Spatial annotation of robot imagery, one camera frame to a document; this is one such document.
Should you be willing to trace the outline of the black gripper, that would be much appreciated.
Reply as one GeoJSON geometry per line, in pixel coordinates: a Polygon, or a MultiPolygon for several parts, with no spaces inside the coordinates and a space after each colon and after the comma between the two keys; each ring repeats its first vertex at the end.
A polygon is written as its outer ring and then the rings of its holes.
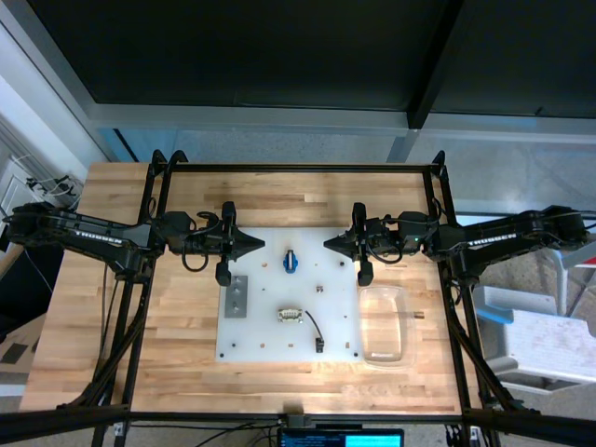
{"type": "Polygon", "coordinates": [[[400,262],[400,244],[383,218],[367,218],[366,207],[356,202],[352,210],[353,227],[323,242],[326,249],[359,262],[358,284],[373,282],[373,257],[382,264],[400,262]]]}
{"type": "MultiPolygon", "coordinates": [[[[188,270],[199,273],[206,269],[210,256],[217,255],[220,261],[215,267],[215,278],[219,285],[231,284],[231,273],[228,262],[232,259],[234,248],[234,228],[237,212],[232,201],[226,201],[222,205],[222,214],[218,217],[211,211],[200,211],[197,218],[205,220],[206,224],[195,228],[188,236],[188,253],[201,255],[204,258],[202,266],[188,270]]],[[[235,228],[235,260],[251,252],[265,247],[264,241],[258,237],[243,232],[239,227],[235,228]]]]}

